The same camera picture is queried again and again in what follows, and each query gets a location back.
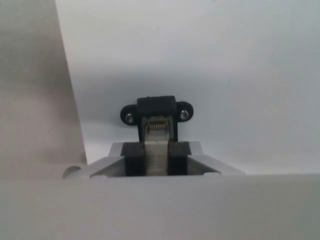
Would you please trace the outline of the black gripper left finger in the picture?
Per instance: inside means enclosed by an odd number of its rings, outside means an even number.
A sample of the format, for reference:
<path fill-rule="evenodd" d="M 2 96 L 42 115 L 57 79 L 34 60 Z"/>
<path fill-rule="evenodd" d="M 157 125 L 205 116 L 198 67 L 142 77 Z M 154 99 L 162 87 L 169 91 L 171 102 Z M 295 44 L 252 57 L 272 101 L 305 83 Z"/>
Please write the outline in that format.
<path fill-rule="evenodd" d="M 73 166 L 73 178 L 143 177 L 146 175 L 146 153 L 140 142 L 114 142 L 109 154 L 81 168 Z"/>

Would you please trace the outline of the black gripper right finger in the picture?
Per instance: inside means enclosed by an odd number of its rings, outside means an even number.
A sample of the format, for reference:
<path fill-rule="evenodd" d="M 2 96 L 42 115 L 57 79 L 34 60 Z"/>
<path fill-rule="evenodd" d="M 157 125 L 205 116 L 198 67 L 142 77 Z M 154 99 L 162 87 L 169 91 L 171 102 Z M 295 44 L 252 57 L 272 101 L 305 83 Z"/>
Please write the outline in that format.
<path fill-rule="evenodd" d="M 168 144 L 167 174 L 169 176 L 202 176 L 207 173 L 239 176 L 240 170 L 205 154 L 199 141 Z"/>

